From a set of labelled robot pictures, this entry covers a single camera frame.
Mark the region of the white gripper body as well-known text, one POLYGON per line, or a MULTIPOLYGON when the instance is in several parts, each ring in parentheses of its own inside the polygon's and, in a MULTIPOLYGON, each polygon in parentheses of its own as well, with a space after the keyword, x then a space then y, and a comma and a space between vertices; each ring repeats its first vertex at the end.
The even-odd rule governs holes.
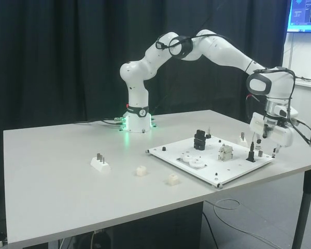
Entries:
POLYGON ((294 129, 281 127, 274 121, 268 121, 263 115, 253 113, 249 127, 252 132, 263 139, 270 139, 281 147, 289 147, 293 143, 294 129))

